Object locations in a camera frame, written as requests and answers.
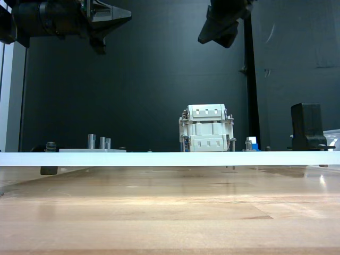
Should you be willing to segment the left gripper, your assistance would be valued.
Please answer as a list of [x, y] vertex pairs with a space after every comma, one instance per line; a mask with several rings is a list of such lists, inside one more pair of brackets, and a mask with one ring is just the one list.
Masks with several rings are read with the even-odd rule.
[[78, 1], [80, 36], [88, 37], [92, 49], [105, 55], [105, 37], [111, 21], [132, 18], [131, 11], [109, 5], [103, 1]]

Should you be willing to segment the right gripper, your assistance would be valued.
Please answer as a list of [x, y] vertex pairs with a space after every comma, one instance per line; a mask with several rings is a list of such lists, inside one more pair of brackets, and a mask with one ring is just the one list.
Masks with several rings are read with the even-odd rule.
[[253, 0], [211, 0], [198, 42], [214, 41], [230, 48], [238, 34], [238, 19], [245, 19], [253, 8]]

